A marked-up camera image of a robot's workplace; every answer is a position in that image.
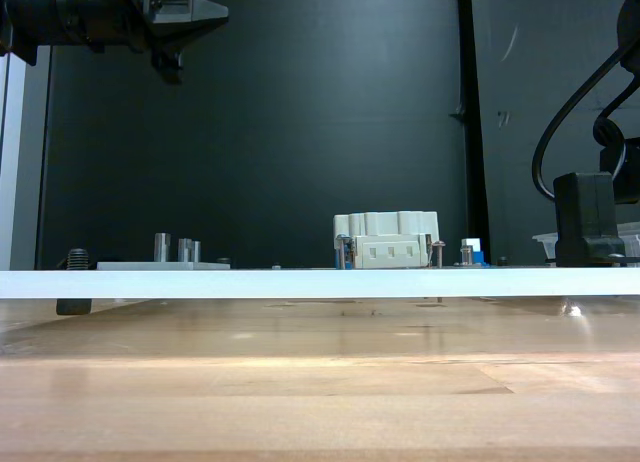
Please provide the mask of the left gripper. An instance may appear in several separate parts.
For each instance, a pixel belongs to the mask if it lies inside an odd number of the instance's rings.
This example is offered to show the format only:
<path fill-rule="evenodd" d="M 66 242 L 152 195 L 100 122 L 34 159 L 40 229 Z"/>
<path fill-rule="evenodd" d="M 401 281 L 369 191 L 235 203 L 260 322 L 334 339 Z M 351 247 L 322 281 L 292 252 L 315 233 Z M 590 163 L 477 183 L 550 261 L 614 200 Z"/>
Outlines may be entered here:
<path fill-rule="evenodd" d="M 228 8 L 211 0 L 55 0 L 55 8 L 66 45 L 150 49 L 153 68 L 171 85 L 182 82 L 185 47 L 229 19 Z"/>

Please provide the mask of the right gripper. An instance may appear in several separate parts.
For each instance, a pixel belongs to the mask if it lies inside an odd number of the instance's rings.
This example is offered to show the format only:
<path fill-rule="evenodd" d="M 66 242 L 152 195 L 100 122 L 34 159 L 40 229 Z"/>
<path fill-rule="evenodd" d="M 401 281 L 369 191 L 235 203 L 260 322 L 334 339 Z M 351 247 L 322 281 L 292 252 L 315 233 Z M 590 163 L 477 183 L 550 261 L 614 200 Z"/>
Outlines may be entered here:
<path fill-rule="evenodd" d="M 554 180 L 558 267 L 607 267 L 626 255 L 619 237 L 613 179 L 607 172 L 569 173 Z"/>

